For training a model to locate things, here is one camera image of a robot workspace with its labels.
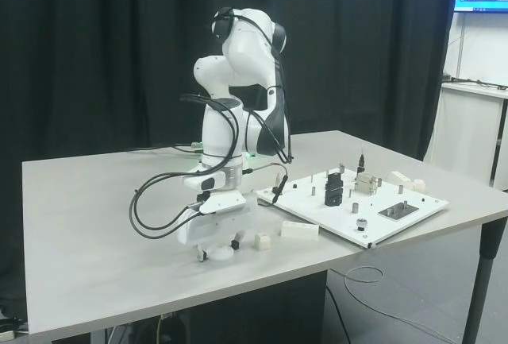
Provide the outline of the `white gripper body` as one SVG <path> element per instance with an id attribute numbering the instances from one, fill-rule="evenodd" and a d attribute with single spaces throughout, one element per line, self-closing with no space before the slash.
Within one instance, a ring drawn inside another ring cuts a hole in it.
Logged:
<path id="1" fill-rule="evenodd" d="M 200 215 L 178 229 L 178 241 L 184 245 L 215 242 L 247 230 L 255 223 L 255 207 L 242 207 L 220 214 Z"/>

